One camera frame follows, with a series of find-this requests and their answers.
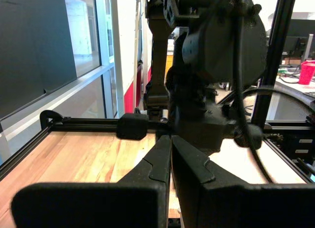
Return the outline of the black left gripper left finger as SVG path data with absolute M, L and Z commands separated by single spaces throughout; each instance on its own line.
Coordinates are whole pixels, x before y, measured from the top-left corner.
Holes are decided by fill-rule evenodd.
M 19 228 L 165 228 L 171 140 L 162 136 L 117 183 L 37 183 L 11 202 Z

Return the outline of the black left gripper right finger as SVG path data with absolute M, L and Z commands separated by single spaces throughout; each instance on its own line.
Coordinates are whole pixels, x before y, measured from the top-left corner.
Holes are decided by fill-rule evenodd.
M 312 184 L 249 184 L 172 137 L 172 172 L 187 228 L 311 228 Z

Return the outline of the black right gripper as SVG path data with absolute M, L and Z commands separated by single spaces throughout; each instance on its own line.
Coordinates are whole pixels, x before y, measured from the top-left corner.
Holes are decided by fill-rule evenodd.
M 118 120 L 116 134 L 118 138 L 130 140 L 141 140 L 150 130 L 176 135 L 207 156 L 218 153 L 226 138 L 233 139 L 240 147 L 259 149 L 262 130 L 244 120 L 245 113 L 238 104 L 177 105 L 169 110 L 166 122 L 151 121 L 144 114 L 127 113 Z

